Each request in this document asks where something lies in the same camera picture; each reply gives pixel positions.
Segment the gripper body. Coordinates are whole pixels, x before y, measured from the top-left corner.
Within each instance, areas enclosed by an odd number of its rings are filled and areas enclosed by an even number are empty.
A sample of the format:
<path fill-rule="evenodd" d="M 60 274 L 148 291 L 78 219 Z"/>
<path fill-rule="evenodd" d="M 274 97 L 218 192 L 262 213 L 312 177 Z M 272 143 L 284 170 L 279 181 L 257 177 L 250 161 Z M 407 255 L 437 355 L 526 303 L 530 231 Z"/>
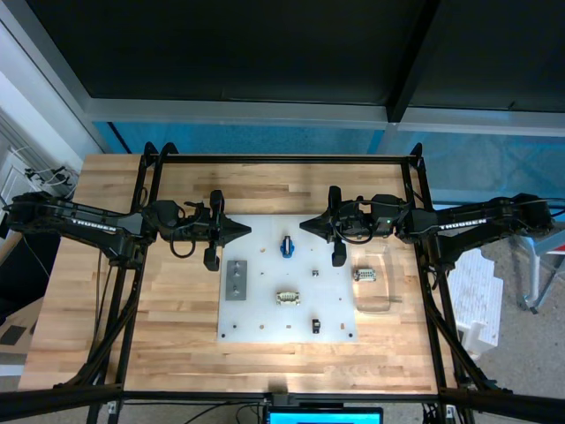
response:
<path fill-rule="evenodd" d="M 204 250 L 203 263 L 207 270 L 218 271 L 220 259 L 217 256 L 217 248 L 220 246 L 222 213 L 224 211 L 224 197 L 221 190 L 214 190 L 210 194 L 209 206 L 198 204 L 197 218 L 192 226 L 192 242 L 207 242 L 208 247 Z"/>
<path fill-rule="evenodd" d="M 336 186 L 329 187 L 328 205 L 330 212 L 330 226 L 334 236 L 334 252 L 332 253 L 332 265 L 340 268 L 347 259 L 347 248 L 341 236 L 341 221 L 344 221 L 350 212 L 354 209 L 353 201 L 343 201 L 342 191 Z"/>

